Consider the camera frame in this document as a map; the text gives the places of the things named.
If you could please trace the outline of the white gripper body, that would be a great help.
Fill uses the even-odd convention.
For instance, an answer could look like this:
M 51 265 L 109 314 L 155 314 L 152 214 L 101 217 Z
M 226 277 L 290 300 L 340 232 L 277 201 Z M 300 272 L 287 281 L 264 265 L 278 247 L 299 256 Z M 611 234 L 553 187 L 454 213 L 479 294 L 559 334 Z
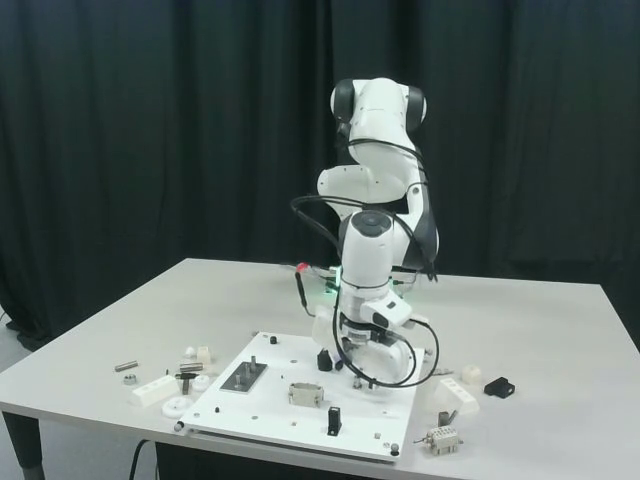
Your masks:
M 371 323 L 351 322 L 340 310 L 318 306 L 312 339 L 370 388 L 401 388 L 416 373 L 415 352 L 405 337 Z

